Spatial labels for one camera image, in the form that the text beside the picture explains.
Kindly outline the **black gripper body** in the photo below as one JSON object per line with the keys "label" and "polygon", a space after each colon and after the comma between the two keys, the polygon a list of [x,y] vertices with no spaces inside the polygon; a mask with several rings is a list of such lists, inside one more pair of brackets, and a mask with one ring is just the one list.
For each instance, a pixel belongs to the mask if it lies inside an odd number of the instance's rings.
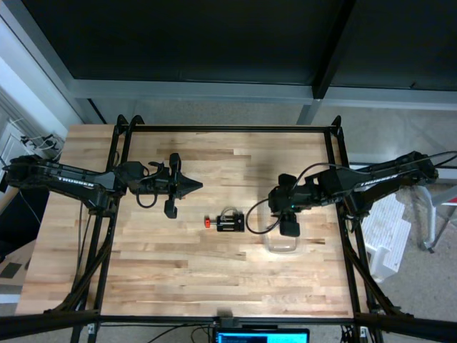
{"label": "black gripper body", "polygon": [[315,200],[315,189],[309,184],[296,185],[297,178],[290,174],[278,177],[278,187],[286,190],[282,202],[286,204],[280,215],[280,234],[285,237],[299,237],[301,230],[296,213],[308,209]]}
{"label": "black gripper body", "polygon": [[[177,218],[177,207],[175,200],[177,197],[177,187],[180,184],[177,182],[177,174],[181,171],[181,158],[177,153],[173,153],[169,157],[169,167],[165,167],[164,163],[150,161],[149,166],[154,166],[156,171],[153,174],[148,174],[139,182],[136,190],[137,204],[145,209],[155,206],[158,195],[167,195],[168,199],[164,203],[164,213],[169,219]],[[141,195],[154,195],[153,203],[150,205],[142,204],[140,201]]]}

